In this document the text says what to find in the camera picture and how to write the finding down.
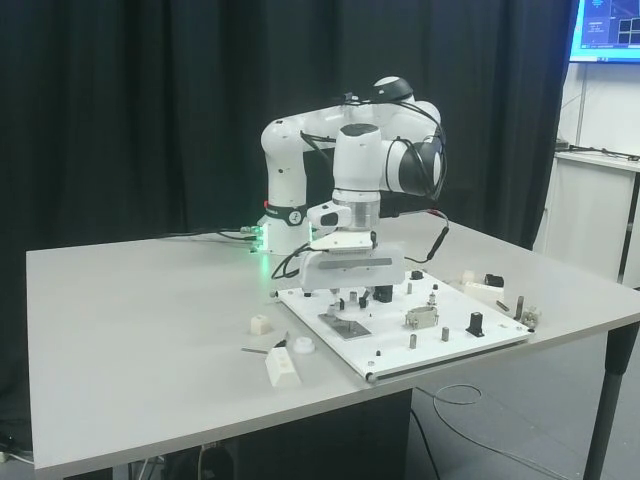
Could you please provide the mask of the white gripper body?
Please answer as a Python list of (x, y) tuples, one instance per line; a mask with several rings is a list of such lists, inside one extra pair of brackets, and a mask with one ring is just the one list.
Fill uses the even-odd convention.
[(344, 247), (314, 241), (310, 248), (300, 265), (299, 284), (304, 292), (397, 285), (405, 279), (399, 244)]

